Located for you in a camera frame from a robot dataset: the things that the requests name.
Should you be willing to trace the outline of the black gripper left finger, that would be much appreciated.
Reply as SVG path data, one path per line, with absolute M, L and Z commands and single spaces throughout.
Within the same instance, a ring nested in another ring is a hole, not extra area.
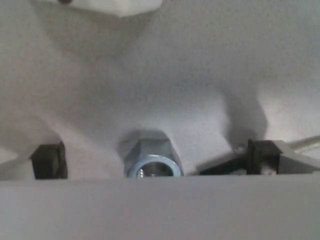
M 66 148 L 62 141 L 40 144 L 0 164 L 2 180 L 63 180 L 68 178 Z

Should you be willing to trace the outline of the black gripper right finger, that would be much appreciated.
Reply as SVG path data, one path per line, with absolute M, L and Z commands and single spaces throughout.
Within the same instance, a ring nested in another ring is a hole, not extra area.
M 283 140 L 248 140 L 248 175 L 294 175 L 319 172 L 319 159 L 295 152 Z

